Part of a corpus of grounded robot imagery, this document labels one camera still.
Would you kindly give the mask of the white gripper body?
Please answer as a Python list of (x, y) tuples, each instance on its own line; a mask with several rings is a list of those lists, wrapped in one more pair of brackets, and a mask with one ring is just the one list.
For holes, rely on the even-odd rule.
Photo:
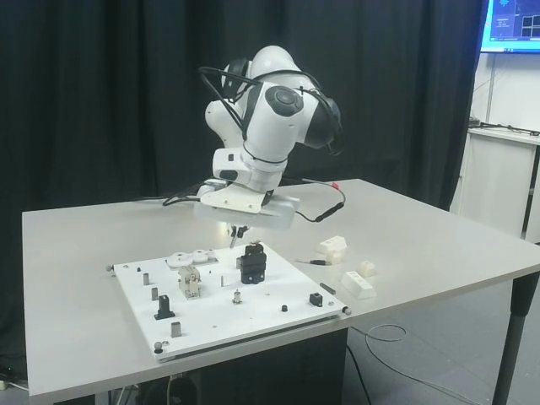
[(211, 219), (217, 222), (237, 227), (264, 228), (271, 230), (288, 230), (294, 221), (299, 199), (289, 196), (274, 196), (262, 207), (259, 213), (247, 213), (227, 208), (213, 208), (196, 202), (194, 214), (199, 218)]

